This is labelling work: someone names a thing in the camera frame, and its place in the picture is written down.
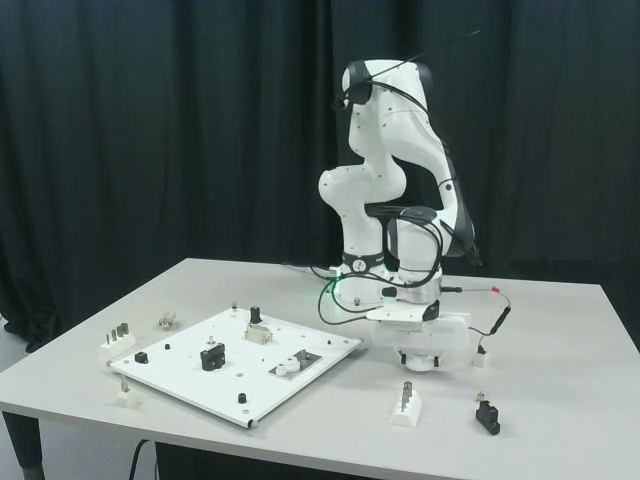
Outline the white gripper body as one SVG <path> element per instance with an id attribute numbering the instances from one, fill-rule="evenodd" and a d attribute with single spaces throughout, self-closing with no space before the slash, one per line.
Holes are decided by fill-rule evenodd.
<path id="1" fill-rule="evenodd" d="M 403 366 L 413 372 L 440 369 L 434 367 L 435 356 L 442 357 L 444 366 L 446 360 L 468 348 L 469 314 L 444 312 L 424 317 L 425 311 L 385 311 L 374 320 L 374 343 L 397 354 L 406 353 Z"/>

